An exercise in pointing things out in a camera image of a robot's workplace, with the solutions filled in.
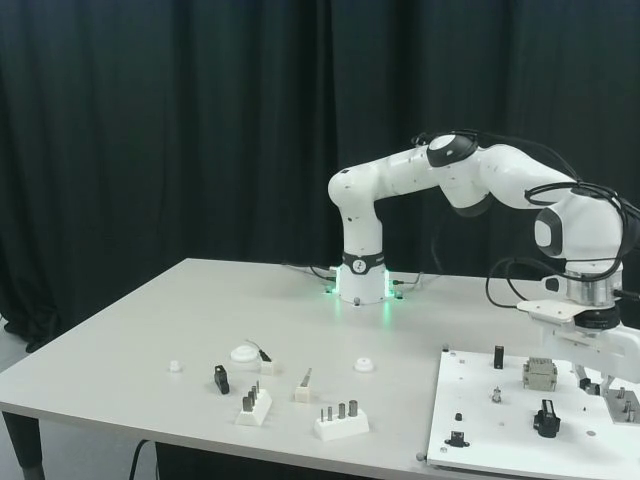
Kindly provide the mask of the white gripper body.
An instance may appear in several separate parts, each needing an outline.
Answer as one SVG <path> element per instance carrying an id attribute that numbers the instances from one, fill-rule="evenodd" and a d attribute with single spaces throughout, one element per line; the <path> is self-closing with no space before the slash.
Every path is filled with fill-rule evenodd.
<path id="1" fill-rule="evenodd" d="M 542 348 L 556 360 L 597 371 L 631 383 L 639 382 L 639 331 L 618 326 L 596 334 L 546 326 Z"/>

